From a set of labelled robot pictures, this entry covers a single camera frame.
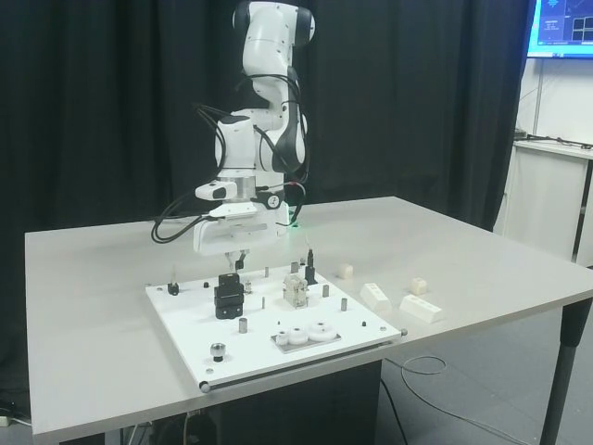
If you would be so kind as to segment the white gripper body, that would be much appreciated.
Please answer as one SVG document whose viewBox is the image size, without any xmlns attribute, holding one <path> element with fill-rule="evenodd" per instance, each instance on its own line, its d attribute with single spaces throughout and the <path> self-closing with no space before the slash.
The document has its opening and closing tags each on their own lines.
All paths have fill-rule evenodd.
<svg viewBox="0 0 593 445">
<path fill-rule="evenodd" d="M 271 213 L 200 222 L 194 228 L 194 252 L 202 256 L 250 250 L 275 243 L 284 228 Z"/>
</svg>

